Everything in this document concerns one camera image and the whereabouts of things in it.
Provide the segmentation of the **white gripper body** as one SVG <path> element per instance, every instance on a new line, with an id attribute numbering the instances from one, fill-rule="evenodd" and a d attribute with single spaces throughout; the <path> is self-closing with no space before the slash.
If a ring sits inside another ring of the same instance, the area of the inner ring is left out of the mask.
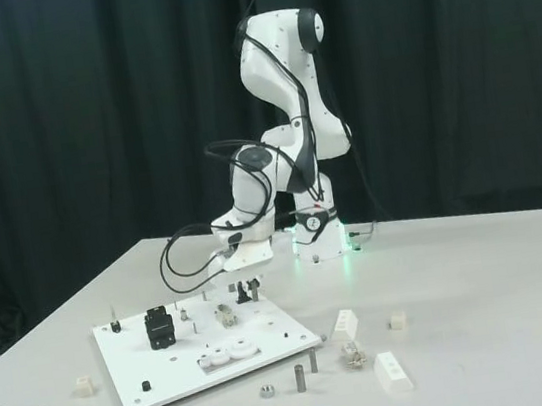
<path id="1" fill-rule="evenodd" d="M 270 240 L 263 240 L 214 251 L 208 266 L 210 283 L 221 288 L 257 276 L 273 258 L 271 244 Z"/>

